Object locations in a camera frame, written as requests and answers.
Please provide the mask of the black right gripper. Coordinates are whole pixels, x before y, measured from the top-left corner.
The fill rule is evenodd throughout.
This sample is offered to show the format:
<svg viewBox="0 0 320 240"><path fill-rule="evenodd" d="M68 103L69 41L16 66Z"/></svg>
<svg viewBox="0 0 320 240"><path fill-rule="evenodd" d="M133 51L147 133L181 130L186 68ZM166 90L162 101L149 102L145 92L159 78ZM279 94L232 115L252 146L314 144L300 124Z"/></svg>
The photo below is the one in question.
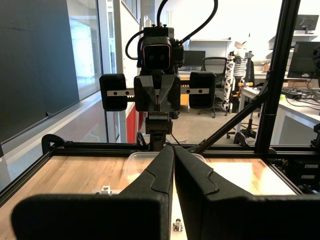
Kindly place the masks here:
<svg viewBox="0 0 320 240"><path fill-rule="evenodd" d="M104 74L99 83L105 111L124 111L129 102L138 112L179 111L184 94L189 95L192 109L209 109L215 102L216 75L209 71L192 71L189 80L181 80L173 71L141 71L132 88L122 73Z"/></svg>

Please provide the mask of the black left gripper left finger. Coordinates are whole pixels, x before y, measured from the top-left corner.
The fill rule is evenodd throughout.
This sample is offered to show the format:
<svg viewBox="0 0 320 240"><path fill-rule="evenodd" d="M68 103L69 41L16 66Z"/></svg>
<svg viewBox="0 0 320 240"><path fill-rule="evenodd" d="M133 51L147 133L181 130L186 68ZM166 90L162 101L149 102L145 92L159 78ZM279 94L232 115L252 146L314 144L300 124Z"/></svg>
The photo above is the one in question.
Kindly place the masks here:
<svg viewBox="0 0 320 240"><path fill-rule="evenodd" d="M11 214L18 240L168 240L174 150L165 146L116 195L38 194Z"/></svg>

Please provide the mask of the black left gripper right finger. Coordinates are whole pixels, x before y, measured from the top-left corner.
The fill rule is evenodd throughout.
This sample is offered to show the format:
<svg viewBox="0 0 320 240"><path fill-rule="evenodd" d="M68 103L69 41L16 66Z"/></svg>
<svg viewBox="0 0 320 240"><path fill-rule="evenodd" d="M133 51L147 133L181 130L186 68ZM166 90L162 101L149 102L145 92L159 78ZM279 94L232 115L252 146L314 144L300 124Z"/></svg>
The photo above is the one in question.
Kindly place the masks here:
<svg viewBox="0 0 320 240"><path fill-rule="evenodd" d="M175 152L175 186L190 240L317 240L317 195L253 195L186 149Z"/></svg>

